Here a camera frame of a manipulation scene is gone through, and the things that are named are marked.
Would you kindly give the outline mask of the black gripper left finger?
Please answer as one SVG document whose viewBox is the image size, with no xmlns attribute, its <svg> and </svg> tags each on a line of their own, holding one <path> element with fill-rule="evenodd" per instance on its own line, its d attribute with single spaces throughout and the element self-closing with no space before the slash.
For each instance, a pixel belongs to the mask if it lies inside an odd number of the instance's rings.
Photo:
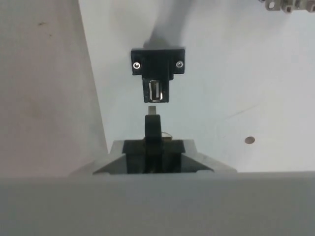
<svg viewBox="0 0 315 236">
<path fill-rule="evenodd" d="M 145 169 L 144 154 L 124 152 L 125 140 L 114 141 L 111 150 L 103 157 L 80 167 L 72 176 L 141 174 Z"/>
</svg>

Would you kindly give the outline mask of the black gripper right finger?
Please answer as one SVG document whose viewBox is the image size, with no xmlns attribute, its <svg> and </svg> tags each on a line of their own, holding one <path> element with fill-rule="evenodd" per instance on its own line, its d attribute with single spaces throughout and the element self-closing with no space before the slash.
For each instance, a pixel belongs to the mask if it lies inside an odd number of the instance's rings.
<svg viewBox="0 0 315 236">
<path fill-rule="evenodd" d="M 165 173 L 237 173 L 235 168 L 199 152 L 194 140 L 165 141 L 162 164 Z"/>
</svg>

